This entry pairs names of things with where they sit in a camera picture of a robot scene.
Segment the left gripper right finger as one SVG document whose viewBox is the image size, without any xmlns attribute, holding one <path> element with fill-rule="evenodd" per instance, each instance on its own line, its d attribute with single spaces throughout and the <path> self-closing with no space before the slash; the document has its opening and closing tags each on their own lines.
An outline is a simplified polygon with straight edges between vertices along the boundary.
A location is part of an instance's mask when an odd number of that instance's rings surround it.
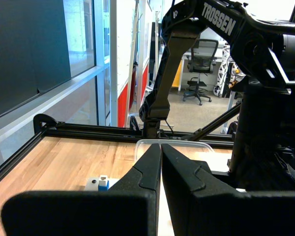
<svg viewBox="0 0 295 236">
<path fill-rule="evenodd" d="M 295 191 L 239 192 L 168 144 L 162 178 L 177 236 L 295 236 Z"/>
</svg>

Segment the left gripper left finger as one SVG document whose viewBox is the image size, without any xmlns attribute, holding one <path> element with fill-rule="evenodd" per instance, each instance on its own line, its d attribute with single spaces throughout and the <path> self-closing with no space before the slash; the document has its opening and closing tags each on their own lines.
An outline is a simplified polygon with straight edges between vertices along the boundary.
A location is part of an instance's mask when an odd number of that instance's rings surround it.
<svg viewBox="0 0 295 236">
<path fill-rule="evenodd" d="M 151 145 L 106 191 L 27 191 L 2 207 L 8 236 L 155 236 L 161 149 Z"/>
</svg>

